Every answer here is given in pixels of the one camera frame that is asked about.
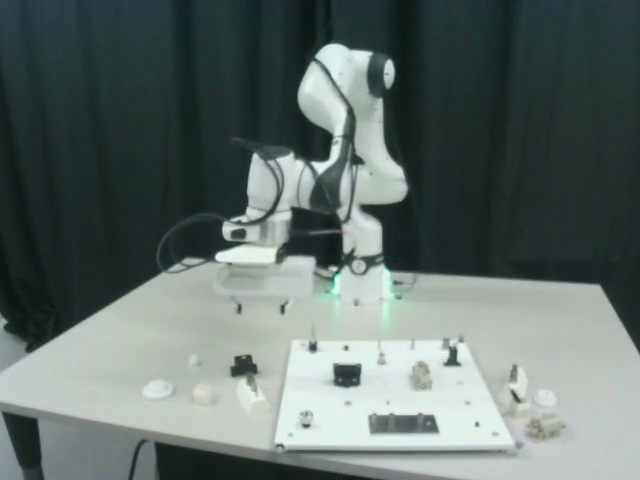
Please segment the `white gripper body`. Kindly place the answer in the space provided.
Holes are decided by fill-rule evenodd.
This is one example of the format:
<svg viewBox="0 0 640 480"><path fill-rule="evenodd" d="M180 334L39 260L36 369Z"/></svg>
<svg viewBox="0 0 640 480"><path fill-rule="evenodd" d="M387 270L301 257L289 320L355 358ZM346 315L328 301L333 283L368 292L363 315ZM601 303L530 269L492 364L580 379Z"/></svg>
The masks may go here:
<svg viewBox="0 0 640 480"><path fill-rule="evenodd" d="M280 263L217 263L212 287L227 297L306 297L314 291L315 268L315 260L307 256L289 256Z"/></svg>

